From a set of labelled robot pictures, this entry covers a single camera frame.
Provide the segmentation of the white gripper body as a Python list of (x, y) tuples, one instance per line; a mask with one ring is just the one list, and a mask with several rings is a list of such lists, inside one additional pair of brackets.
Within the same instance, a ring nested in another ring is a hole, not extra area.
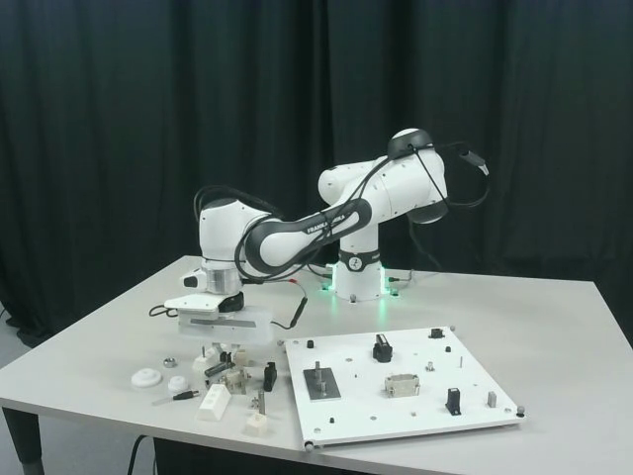
[(240, 310), (228, 314), (186, 312), (178, 317), (178, 329), (205, 342), (267, 344), (273, 339), (272, 320), (269, 310)]

